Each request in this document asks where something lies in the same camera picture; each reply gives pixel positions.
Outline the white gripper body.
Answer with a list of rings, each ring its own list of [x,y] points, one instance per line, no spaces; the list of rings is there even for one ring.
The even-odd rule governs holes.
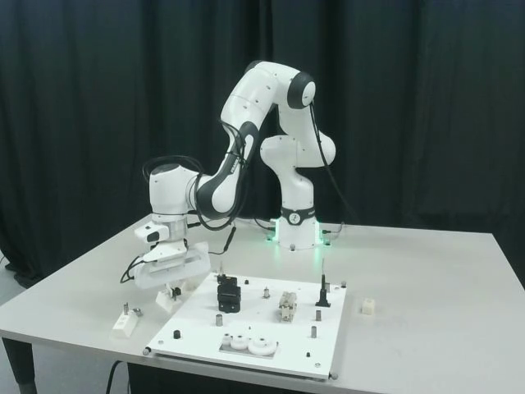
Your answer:
[[[208,243],[185,247],[183,241],[161,242],[133,268],[136,286],[149,289],[208,273],[211,269]]]

